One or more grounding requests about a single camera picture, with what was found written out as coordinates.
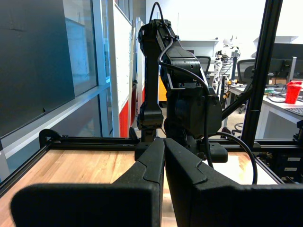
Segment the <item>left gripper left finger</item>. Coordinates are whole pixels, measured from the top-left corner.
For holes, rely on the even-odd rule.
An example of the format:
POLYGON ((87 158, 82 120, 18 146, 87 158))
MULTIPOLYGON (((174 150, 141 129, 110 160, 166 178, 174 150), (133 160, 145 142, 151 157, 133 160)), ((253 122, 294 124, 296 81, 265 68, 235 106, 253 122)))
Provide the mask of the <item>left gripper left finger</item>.
POLYGON ((18 191, 18 227, 159 227, 165 145, 156 139, 112 184, 42 183, 18 191))

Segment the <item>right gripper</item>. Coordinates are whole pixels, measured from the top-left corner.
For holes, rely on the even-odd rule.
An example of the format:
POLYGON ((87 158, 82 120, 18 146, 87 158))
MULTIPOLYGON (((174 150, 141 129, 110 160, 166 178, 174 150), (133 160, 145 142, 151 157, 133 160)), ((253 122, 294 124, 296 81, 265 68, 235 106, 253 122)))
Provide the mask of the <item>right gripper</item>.
POLYGON ((227 150, 209 140, 221 126, 223 111, 218 96, 213 92, 206 94, 197 87, 172 89, 167 95, 167 116, 163 117, 157 89, 145 89, 138 117, 142 137, 135 149, 135 159, 139 159, 155 141, 156 130, 163 127, 167 157, 190 155, 208 163, 227 162, 227 150))

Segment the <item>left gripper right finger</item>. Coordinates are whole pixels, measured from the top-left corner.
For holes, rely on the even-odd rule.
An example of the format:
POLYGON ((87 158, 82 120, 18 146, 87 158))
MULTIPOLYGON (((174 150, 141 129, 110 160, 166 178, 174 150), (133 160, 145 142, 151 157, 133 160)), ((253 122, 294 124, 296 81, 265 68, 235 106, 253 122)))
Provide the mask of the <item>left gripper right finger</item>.
POLYGON ((299 184, 238 184, 172 139, 165 139, 165 168, 180 227, 303 224, 303 187, 299 184))

